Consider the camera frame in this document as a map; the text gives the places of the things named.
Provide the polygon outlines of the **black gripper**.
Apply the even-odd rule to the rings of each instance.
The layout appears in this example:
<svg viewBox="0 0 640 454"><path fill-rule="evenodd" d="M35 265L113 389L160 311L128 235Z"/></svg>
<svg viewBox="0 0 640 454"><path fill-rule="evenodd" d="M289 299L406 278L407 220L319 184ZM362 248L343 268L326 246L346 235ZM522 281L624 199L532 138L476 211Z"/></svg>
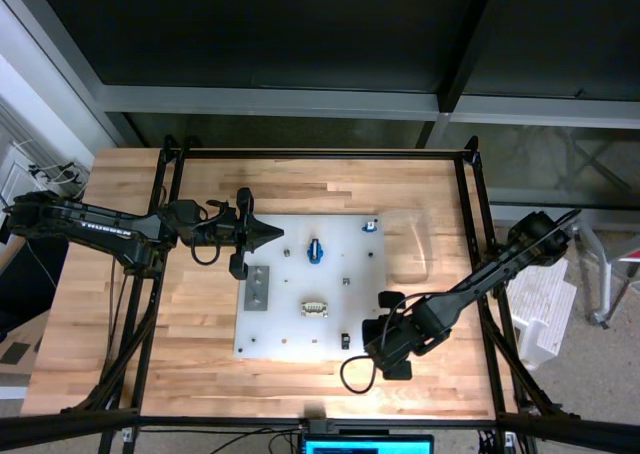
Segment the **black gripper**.
<svg viewBox="0 0 640 454"><path fill-rule="evenodd" d="M406 296L401 292L384 291L378 295L379 306L389 310L384 317L383 330L381 318L362 321L362 336L375 337L364 344L364 352L378 355L378 368L387 381L412 379L408 358L424 343L424 326L419 315L423 297L423 293Z"/></svg>
<svg viewBox="0 0 640 454"><path fill-rule="evenodd" d="M215 246L217 253L223 247L232 247L234 252L229 258L229 272L236 280L245 280L248 267L244 262L247 250L254 253L263 245L284 236L284 230L267 224L253 214L254 198L249 188L238 190L236 207L232 208L228 202L222 204L217 215L215 228ZM249 238L249 231L260 234Z"/></svg>

